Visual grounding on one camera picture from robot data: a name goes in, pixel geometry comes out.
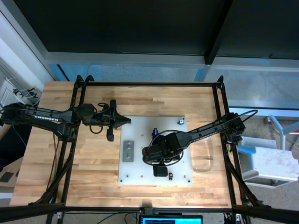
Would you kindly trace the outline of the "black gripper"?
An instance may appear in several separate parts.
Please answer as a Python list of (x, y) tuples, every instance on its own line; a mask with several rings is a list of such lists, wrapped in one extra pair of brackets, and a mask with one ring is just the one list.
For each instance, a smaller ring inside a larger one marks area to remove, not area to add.
[(168, 167), (178, 163), (183, 155), (184, 149), (177, 142), (166, 139), (155, 140), (142, 149), (142, 160), (152, 166), (154, 177), (167, 177), (170, 174)]
[(130, 124), (131, 119), (127, 118), (125, 116), (120, 115), (116, 110), (116, 100), (112, 99), (110, 100), (110, 104), (107, 103), (98, 103), (98, 106), (102, 108), (101, 111), (96, 111), (94, 116), (92, 117), (92, 126), (98, 126), (100, 127), (100, 130), (98, 132), (92, 131), (93, 134), (100, 134), (103, 131), (103, 127), (107, 126), (107, 133), (106, 138), (109, 142), (114, 141), (114, 134), (113, 134), (113, 128), (116, 124), (116, 128), (125, 125)]

